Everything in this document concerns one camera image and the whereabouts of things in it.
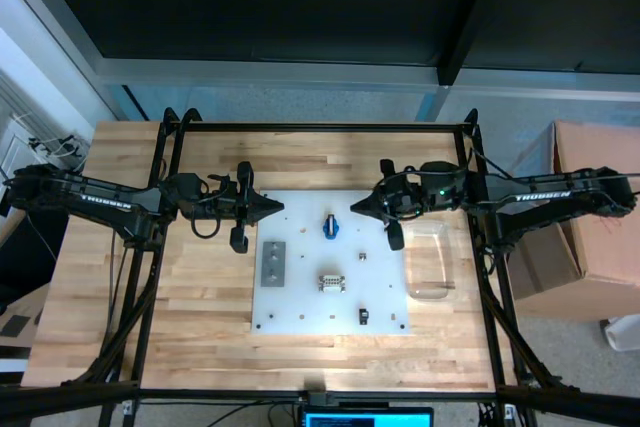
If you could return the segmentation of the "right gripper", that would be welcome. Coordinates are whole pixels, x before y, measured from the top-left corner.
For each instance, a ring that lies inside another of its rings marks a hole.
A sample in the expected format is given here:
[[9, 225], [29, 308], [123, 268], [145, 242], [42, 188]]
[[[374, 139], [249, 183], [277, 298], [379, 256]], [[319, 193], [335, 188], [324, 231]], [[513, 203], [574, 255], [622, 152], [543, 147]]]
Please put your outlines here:
[[383, 180], [379, 188], [385, 231], [391, 250], [400, 251], [405, 247], [401, 223], [414, 220], [424, 213], [420, 174], [413, 166], [397, 172], [391, 159], [382, 159], [380, 168]]

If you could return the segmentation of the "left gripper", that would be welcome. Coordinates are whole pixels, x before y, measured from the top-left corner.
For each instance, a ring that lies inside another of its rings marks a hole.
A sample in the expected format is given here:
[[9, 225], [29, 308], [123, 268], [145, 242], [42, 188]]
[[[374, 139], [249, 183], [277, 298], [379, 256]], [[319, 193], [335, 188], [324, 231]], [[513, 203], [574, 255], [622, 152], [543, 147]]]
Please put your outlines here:
[[236, 180], [229, 176], [219, 179], [220, 185], [213, 195], [212, 210], [217, 221], [233, 220], [235, 226], [230, 231], [230, 246], [235, 253], [248, 251], [245, 227], [249, 223], [251, 194], [253, 192], [254, 171], [248, 161], [237, 166]]

